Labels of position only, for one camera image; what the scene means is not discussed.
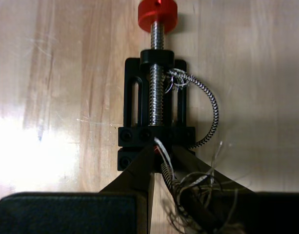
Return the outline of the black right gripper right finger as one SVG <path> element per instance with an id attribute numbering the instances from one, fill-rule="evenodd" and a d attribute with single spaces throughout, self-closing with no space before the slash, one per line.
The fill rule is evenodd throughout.
<path id="1" fill-rule="evenodd" d="M 177 168 L 197 185 L 187 184 L 179 204 L 207 234 L 299 234 L 299 193 L 253 192 L 197 158 L 191 151 L 173 146 Z"/>

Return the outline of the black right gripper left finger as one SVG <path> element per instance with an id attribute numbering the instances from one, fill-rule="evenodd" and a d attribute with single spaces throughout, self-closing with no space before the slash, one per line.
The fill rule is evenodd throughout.
<path id="1" fill-rule="evenodd" d="M 0 234 L 148 234 L 154 145 L 97 193 L 16 193 L 0 200 Z"/>

